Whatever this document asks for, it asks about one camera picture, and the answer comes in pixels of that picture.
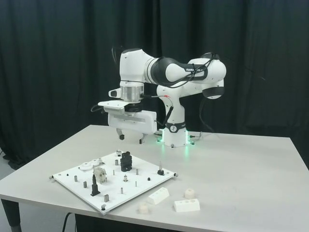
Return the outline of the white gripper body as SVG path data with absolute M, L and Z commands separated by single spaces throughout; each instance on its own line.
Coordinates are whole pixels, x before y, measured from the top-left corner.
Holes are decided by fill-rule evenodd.
M 156 132 L 156 112 L 142 110 L 135 113 L 109 114 L 108 125 L 116 129 L 153 134 Z

